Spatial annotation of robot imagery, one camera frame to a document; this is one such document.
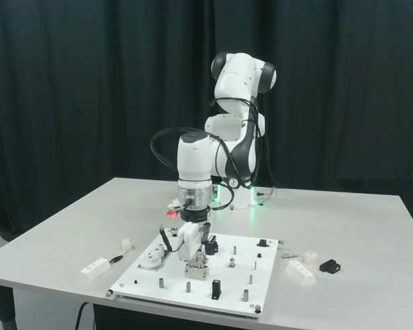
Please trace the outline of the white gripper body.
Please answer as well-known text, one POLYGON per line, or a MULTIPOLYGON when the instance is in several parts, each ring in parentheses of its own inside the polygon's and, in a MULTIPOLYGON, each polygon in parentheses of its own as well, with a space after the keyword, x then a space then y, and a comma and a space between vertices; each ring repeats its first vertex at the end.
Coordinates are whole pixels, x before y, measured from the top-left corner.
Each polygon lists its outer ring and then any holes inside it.
POLYGON ((201 223, 185 223, 178 232, 177 251, 179 259, 192 259, 202 244, 203 225, 201 223))

